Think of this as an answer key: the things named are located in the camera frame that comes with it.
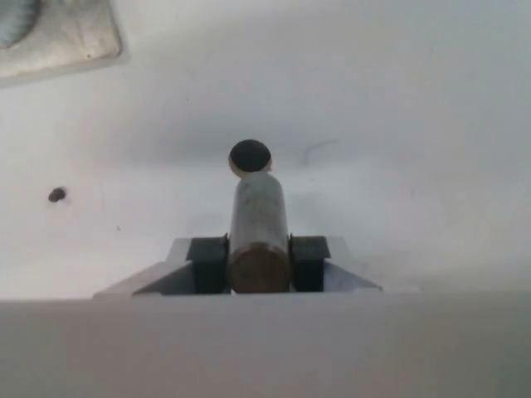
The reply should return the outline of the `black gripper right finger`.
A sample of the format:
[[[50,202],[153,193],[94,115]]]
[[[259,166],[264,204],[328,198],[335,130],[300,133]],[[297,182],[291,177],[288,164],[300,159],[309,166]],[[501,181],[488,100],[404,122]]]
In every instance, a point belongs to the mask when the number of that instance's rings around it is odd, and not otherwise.
[[[290,260],[293,265],[291,292],[382,292],[381,285],[348,269],[354,260],[343,237],[291,235]]]

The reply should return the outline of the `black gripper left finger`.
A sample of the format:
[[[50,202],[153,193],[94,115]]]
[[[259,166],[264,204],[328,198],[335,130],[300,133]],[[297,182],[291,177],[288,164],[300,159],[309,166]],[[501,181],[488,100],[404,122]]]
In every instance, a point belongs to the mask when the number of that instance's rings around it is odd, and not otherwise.
[[[177,238],[165,260],[94,294],[96,298],[228,294],[226,235]]]

